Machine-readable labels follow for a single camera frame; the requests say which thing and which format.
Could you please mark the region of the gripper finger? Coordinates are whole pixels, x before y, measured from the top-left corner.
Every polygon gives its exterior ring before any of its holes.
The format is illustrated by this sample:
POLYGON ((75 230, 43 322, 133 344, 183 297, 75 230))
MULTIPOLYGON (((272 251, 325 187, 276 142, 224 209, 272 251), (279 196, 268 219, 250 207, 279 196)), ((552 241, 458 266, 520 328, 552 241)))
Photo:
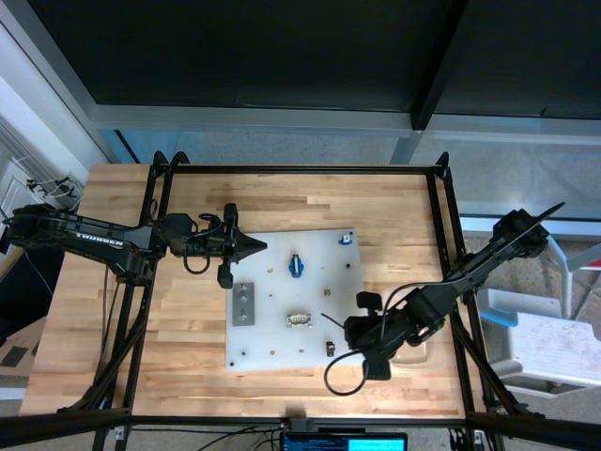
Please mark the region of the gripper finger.
POLYGON ((377 347, 375 334, 346 334, 346 342, 349 350, 365 352, 377 347))
POLYGON ((363 335, 374 327, 374 318, 368 316, 349 317, 344 322, 346 335, 363 335))
POLYGON ((234 253, 234 262, 239 264, 243 259, 268 249, 267 245, 239 246, 234 253))
POLYGON ((246 235, 238 227, 235 228, 235 241, 236 246, 267 246, 265 242, 246 235))

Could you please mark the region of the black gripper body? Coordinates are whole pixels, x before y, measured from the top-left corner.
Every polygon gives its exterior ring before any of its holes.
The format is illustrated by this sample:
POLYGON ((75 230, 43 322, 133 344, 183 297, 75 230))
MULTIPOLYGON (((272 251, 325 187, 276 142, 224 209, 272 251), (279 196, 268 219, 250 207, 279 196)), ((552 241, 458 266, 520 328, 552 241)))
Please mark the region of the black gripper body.
POLYGON ((238 209, 234 203, 228 203, 223 210, 223 219, 213 213, 201 213, 198 218, 208 223, 204 229, 196 228, 189 238, 189 256, 202 257, 206 265, 202 270, 189 268, 189 273, 201 275, 208 271, 210 261, 219 257, 222 264, 218 267, 217 281, 221 288, 233 287, 233 275, 230 265, 234 260, 236 247, 235 228, 238 226, 238 209))
POLYGON ((379 294, 362 291, 356 295, 359 308, 374 318, 374 327, 366 334, 375 334, 377 347, 362 352, 362 371, 367 381, 388 381, 391 378, 390 360, 408 335, 408 322, 399 313, 387 314, 379 294))

